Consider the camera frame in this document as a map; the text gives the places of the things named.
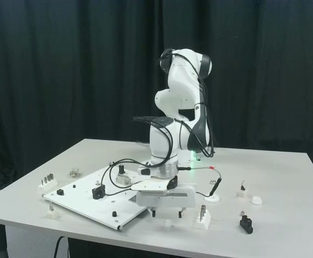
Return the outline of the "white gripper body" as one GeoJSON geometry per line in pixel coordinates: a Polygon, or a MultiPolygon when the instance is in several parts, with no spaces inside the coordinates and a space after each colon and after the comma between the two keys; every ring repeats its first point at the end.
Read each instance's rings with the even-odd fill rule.
{"type": "Polygon", "coordinates": [[[196,184],[180,184],[174,189],[167,190],[164,195],[157,192],[138,191],[136,203],[148,208],[178,207],[189,208],[196,205],[196,184]]]}

